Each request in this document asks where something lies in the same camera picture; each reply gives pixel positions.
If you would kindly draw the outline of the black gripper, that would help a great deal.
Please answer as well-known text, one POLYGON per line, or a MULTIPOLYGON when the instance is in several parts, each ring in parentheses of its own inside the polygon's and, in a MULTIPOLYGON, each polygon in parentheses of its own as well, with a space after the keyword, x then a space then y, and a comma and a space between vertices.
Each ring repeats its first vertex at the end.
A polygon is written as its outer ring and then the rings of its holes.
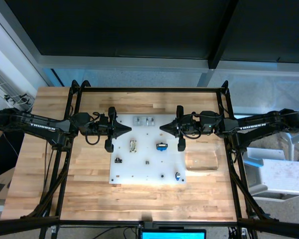
POLYGON ((179 132, 179 140, 177 145, 177 150, 179 152, 185 151, 186 138, 192 140, 198 139, 198 129, 196 128, 196 121, 193 119, 193 117, 197 117, 196 112, 185 115, 184 107, 177 106, 176 119, 159 127, 160 130, 169 133, 174 137, 178 137, 179 132))
POLYGON ((114 137, 114 129, 120 129, 115 131, 115 139, 121 135, 131 131, 131 127, 121 124, 116 120, 117 112, 114 107, 109 107, 108 116, 101 114, 99 120, 97 121, 97 136, 106 136, 105 140, 105 150, 108 153, 114 151, 114 146, 112 145, 112 139, 114 137))

